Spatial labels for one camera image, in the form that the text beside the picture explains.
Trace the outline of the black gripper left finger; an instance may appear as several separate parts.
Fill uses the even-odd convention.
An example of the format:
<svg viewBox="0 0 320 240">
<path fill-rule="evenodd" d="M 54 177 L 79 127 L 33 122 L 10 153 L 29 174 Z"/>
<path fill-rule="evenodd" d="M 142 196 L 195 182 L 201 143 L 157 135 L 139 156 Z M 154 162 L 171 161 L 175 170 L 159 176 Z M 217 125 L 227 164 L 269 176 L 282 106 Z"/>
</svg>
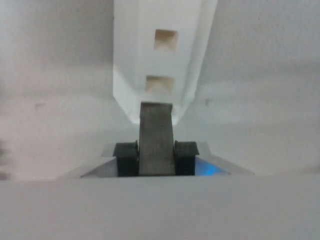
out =
<svg viewBox="0 0 320 240">
<path fill-rule="evenodd" d="M 111 160 L 85 172 L 80 178 L 136 177 L 139 171 L 138 141 L 117 142 L 112 150 L 112 156 L 106 150 L 101 155 L 103 158 L 111 157 Z"/>
</svg>

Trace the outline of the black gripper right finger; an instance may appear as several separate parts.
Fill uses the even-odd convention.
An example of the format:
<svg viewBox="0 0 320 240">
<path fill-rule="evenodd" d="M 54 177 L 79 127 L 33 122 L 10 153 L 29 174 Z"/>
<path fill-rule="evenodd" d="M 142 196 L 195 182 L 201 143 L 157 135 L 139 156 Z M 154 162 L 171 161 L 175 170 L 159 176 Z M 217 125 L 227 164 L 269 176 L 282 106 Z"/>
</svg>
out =
<svg viewBox="0 0 320 240">
<path fill-rule="evenodd" d="M 254 173 L 214 155 L 207 142 L 175 141 L 176 176 L 253 175 Z"/>
</svg>

